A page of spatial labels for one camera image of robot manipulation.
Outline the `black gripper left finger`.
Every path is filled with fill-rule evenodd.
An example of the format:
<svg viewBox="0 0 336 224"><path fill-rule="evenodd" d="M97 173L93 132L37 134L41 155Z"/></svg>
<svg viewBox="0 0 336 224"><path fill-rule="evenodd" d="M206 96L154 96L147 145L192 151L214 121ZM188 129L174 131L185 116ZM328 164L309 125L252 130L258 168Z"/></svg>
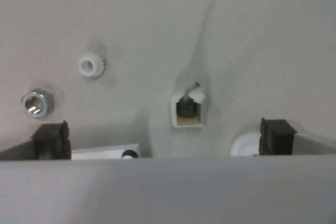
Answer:
<svg viewBox="0 0 336 224"><path fill-rule="evenodd" d="M70 160L71 155L67 121L41 124L27 141L1 148L2 161Z"/></svg>

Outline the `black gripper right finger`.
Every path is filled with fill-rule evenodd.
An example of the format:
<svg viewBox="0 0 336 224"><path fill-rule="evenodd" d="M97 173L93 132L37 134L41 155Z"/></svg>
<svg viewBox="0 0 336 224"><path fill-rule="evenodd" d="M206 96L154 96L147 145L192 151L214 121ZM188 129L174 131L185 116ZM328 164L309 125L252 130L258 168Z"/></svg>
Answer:
<svg viewBox="0 0 336 224"><path fill-rule="evenodd" d="M260 156L335 154L335 138L308 131L299 122L261 119Z"/></svg>

